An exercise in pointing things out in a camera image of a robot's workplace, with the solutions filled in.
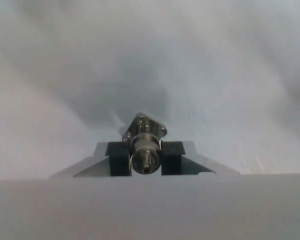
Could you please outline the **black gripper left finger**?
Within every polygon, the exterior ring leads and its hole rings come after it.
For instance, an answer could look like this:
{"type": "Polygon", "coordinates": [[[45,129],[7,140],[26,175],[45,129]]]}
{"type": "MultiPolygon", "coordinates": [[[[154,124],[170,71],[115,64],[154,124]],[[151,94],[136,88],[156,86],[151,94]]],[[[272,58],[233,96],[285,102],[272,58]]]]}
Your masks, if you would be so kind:
{"type": "Polygon", "coordinates": [[[129,177],[130,153],[123,142],[100,142],[94,153],[53,174],[52,178],[129,177]]]}

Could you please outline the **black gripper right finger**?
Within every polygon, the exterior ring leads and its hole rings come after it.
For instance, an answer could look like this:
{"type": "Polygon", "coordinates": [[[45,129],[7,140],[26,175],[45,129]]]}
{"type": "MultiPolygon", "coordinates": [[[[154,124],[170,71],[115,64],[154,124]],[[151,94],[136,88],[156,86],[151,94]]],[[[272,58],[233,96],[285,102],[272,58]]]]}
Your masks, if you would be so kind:
{"type": "Polygon", "coordinates": [[[239,176],[240,172],[206,156],[200,155],[192,141],[163,141],[161,174],[163,176],[239,176]]]}

